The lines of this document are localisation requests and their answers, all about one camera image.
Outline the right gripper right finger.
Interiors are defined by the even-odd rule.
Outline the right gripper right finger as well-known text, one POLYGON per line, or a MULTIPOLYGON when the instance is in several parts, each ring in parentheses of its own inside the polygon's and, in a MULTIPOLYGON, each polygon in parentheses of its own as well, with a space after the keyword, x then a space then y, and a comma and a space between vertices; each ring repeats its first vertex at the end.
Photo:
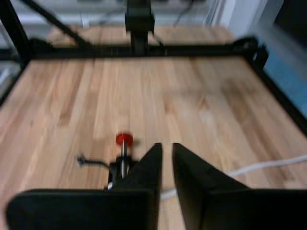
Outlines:
POLYGON ((179 143, 174 179, 188 230, 305 230, 307 192, 250 188, 179 143))

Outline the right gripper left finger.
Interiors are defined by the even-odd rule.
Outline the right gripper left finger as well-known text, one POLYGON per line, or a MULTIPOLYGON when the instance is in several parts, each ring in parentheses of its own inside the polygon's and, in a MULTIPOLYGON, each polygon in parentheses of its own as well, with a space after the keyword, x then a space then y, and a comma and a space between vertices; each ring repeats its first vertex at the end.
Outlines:
POLYGON ((107 189, 31 189, 6 206, 10 230, 155 230, 162 184, 162 144, 107 189))

